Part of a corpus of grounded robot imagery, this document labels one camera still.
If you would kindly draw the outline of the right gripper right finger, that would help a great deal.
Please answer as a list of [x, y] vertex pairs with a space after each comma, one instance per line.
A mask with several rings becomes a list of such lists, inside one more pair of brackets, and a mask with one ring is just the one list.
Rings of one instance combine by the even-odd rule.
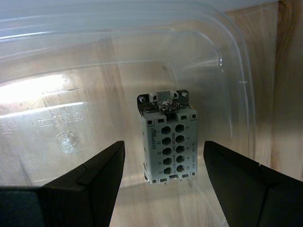
[[231, 227], [301, 227], [303, 183], [216, 142], [206, 141], [207, 173]]

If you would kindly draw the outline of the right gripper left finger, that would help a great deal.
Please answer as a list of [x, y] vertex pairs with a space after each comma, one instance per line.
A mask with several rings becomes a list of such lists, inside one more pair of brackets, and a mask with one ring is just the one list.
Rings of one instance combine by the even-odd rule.
[[0, 225], [108, 227], [124, 163], [125, 143], [117, 141], [41, 187], [1, 187]]

